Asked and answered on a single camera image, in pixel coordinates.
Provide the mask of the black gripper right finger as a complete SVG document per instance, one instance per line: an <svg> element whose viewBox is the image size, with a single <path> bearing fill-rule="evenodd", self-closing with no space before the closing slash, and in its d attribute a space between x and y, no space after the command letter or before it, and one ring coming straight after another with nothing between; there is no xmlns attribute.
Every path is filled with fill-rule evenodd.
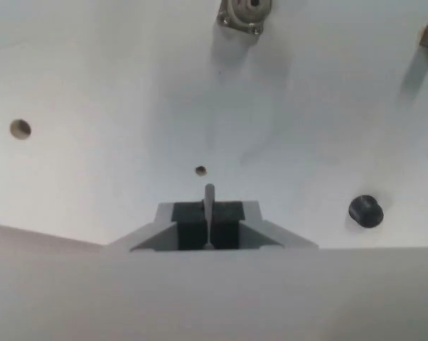
<svg viewBox="0 0 428 341"><path fill-rule="evenodd" d="M262 217L257 201L217 202L210 240L216 249L317 249L319 246Z"/></svg>

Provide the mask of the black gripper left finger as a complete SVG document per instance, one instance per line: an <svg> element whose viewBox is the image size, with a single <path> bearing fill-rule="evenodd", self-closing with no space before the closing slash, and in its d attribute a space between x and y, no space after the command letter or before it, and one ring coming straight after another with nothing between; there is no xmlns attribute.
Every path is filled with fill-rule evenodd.
<svg viewBox="0 0 428 341"><path fill-rule="evenodd" d="M152 222L109 244L110 251L201 251L207 224L201 202L160 203Z"/></svg>

